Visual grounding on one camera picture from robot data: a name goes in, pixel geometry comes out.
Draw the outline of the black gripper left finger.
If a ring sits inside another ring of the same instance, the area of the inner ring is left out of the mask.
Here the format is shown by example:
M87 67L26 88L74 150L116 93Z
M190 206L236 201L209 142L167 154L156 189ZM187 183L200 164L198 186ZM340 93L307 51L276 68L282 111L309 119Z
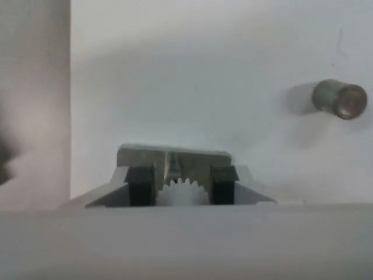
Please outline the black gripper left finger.
M155 204L153 166L116 168L110 182L87 207L149 207Z

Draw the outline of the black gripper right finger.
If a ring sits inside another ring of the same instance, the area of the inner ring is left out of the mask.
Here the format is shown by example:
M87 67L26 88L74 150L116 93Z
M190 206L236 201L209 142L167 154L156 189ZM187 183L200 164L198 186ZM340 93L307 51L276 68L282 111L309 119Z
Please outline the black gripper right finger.
M277 202L265 194L246 165L211 167L209 199L212 205L256 205Z

